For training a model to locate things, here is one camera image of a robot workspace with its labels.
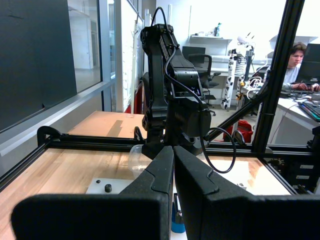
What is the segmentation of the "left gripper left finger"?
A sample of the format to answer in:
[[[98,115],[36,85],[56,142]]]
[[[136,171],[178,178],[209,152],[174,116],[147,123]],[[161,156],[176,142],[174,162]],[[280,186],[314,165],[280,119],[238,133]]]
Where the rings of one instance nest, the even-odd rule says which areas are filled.
[[[18,240],[168,240],[174,151],[164,147],[118,194],[39,194],[11,213]]]

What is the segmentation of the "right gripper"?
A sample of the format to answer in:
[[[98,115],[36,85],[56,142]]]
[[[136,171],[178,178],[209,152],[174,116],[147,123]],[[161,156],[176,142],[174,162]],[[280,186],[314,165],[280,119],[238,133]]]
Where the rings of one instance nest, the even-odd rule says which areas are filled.
[[[179,138],[179,140],[180,140],[179,143],[175,145],[171,144],[171,146],[183,147],[185,150],[187,150],[188,152],[190,152],[195,156],[203,152],[199,137],[189,138],[187,135],[183,133]],[[156,142],[156,141],[148,142],[142,146],[141,153],[146,157],[148,157],[149,159],[153,160],[160,153],[160,151],[166,146],[169,146],[169,144],[165,142]]]

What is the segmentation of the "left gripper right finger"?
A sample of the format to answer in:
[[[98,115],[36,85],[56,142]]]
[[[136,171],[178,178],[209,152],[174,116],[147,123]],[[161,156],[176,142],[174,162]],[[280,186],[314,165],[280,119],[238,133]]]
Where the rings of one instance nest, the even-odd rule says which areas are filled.
[[[174,178],[190,240],[317,240],[316,195],[253,195],[174,148]]]

